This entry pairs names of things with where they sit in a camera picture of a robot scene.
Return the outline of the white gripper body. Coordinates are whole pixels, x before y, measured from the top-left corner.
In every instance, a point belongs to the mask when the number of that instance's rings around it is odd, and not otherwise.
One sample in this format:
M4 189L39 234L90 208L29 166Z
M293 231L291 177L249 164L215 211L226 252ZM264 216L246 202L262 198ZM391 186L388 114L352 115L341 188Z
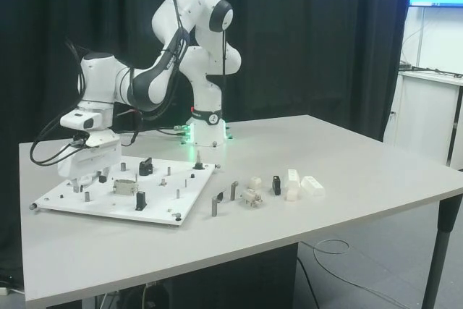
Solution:
M103 148L86 148L58 163L57 171L59 176L65 179L80 179L111 168L120 161L121 157L120 143Z

